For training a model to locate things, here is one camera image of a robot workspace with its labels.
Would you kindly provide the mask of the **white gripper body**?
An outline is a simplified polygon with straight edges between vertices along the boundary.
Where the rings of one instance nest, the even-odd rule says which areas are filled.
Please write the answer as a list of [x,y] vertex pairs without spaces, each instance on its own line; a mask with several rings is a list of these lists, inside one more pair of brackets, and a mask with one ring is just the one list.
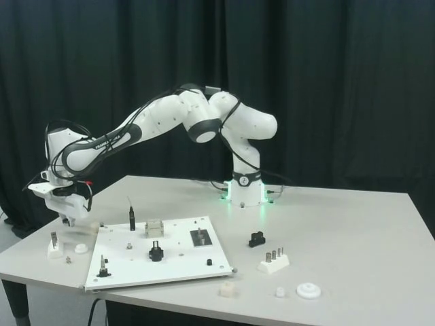
[[78,194],[71,194],[70,196],[54,196],[49,194],[46,197],[48,209],[68,218],[87,218],[88,211],[85,204],[85,198]]

